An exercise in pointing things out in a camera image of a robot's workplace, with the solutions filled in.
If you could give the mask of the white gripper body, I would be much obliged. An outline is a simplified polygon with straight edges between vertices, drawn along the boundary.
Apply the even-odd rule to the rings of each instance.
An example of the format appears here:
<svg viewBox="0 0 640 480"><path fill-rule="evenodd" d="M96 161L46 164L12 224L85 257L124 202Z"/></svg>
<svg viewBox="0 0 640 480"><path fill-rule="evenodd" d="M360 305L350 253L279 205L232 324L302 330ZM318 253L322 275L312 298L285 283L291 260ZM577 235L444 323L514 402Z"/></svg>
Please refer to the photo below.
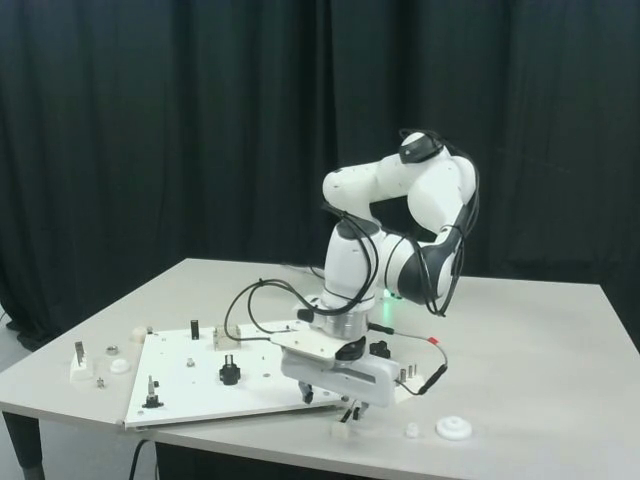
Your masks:
<svg viewBox="0 0 640 480"><path fill-rule="evenodd" d="M314 394L316 389L322 389L376 407L395 403L395 381L400 369L397 362L373 355L339 361L284 352L281 362L284 376L312 385Z"/></svg>

